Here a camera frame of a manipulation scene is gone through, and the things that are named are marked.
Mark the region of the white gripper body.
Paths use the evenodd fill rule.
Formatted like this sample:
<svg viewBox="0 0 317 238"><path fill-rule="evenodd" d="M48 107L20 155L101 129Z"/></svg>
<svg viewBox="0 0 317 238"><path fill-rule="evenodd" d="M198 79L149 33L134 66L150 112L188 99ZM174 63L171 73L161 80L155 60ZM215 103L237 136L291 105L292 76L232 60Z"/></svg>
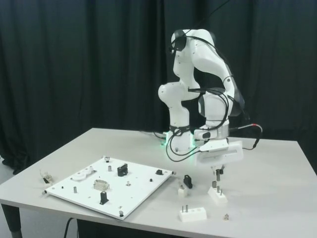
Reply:
<svg viewBox="0 0 317 238"><path fill-rule="evenodd" d="M196 166L220 166L243 159L242 141L210 140L195 154Z"/></svg>

